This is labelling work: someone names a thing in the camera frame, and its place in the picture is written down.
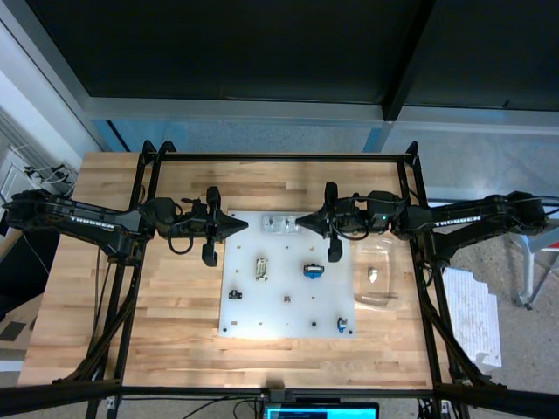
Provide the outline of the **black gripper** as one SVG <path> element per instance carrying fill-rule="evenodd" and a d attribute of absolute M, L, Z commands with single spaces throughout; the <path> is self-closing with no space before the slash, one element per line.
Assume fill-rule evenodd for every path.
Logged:
<path fill-rule="evenodd" d="M 325 188 L 325 210 L 329 239 L 328 262 L 337 263 L 343 255 L 341 237 L 349 241 L 362 241 L 367 237 L 367 211 L 356 203 L 364 203 L 365 198 L 354 193 L 340 198 L 334 182 L 327 182 Z M 296 225 L 323 237 L 322 209 L 300 216 Z"/>
<path fill-rule="evenodd" d="M 187 237 L 191 242 L 195 238 L 205 239 L 205 244 L 202 246 L 202 260 L 205 265 L 217 265 L 215 242 L 220 240 L 218 226 L 222 215 L 221 195 L 217 187 L 207 189 L 206 203 L 202 203 L 200 199 L 192 201 L 186 223 Z M 242 211 L 231 210 L 227 216 L 231 219 L 230 223 L 235 225 L 226 228 L 226 237 L 231 237 L 248 228 L 248 222 Z"/>

